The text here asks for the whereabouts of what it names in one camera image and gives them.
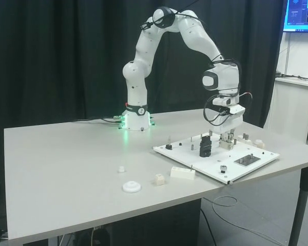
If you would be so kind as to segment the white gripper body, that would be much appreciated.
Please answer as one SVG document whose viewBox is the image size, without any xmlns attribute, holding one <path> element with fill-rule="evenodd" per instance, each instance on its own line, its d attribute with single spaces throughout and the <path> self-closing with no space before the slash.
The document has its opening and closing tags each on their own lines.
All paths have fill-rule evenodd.
<svg viewBox="0 0 308 246">
<path fill-rule="evenodd" d="M 231 116 L 219 116 L 212 122 L 214 125 L 210 125 L 210 129 L 216 134 L 228 132 L 243 123 L 243 114 L 244 113 L 233 114 Z"/>
</svg>

